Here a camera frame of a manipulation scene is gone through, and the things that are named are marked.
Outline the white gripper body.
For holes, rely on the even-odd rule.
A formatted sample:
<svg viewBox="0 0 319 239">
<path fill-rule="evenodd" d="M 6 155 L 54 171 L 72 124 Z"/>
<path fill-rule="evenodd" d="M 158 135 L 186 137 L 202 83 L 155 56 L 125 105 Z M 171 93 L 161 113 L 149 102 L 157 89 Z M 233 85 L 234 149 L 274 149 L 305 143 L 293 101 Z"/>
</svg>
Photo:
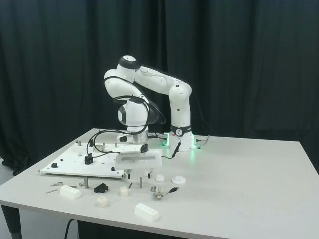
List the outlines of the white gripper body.
<svg viewBox="0 0 319 239">
<path fill-rule="evenodd" d="M 145 153 L 120 153 L 115 157 L 116 170 L 154 169 L 162 167 L 162 150 Z"/>
</svg>

